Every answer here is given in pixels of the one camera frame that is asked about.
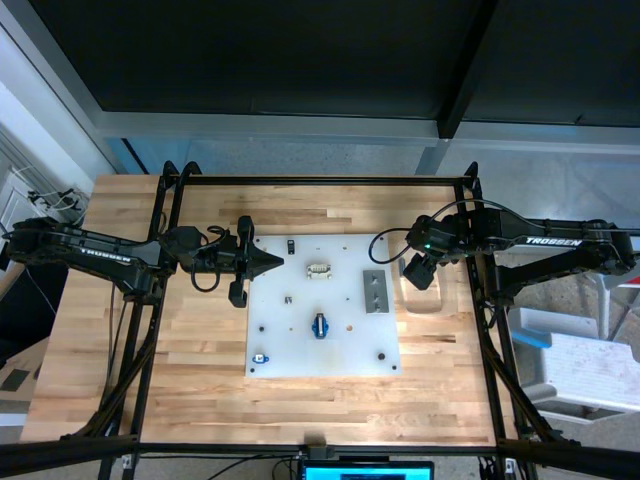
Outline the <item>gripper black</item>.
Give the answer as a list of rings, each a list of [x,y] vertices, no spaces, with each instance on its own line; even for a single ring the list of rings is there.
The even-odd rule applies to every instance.
[[[403,269],[404,278],[417,290],[427,290],[434,280],[436,262],[427,254],[414,254]]]
[[[247,304],[244,282],[247,279],[252,279],[249,270],[253,239],[254,224],[251,217],[241,216],[237,222],[237,234],[232,235],[229,230],[226,230],[225,234],[216,242],[215,273],[218,279],[223,274],[234,277],[229,284],[228,292],[228,299],[233,306]],[[256,263],[254,266],[255,276],[260,276],[284,265],[283,240],[257,240],[255,247],[259,251],[260,257],[269,259],[259,260]]]

